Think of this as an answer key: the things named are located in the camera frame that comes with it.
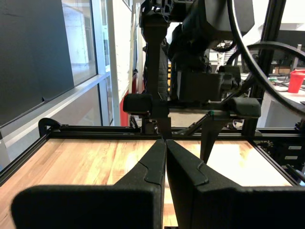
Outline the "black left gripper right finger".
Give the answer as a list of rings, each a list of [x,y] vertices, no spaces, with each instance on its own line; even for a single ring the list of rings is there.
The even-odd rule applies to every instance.
[[[173,140],[167,176],[181,229],[302,229],[303,187],[243,187]]]

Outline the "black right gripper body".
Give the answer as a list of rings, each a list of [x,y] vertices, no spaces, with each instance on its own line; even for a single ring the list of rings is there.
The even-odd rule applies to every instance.
[[[224,102],[200,104],[158,100],[150,94],[128,94],[123,99],[123,111],[151,119],[167,117],[169,113],[205,114],[209,111],[224,112],[240,118],[259,118],[261,105],[253,98],[234,97]]]

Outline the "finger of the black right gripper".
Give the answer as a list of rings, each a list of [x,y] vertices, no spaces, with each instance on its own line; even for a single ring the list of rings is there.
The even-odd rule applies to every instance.
[[[159,117],[156,118],[158,132],[164,141],[172,138],[171,118]]]
[[[225,119],[204,118],[202,121],[200,159],[206,164],[214,143],[225,125]]]

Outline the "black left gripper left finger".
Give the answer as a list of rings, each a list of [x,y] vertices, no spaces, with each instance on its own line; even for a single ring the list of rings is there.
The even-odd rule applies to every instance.
[[[18,229],[160,229],[163,225],[166,144],[157,140],[111,186],[42,185],[17,194],[11,215]]]

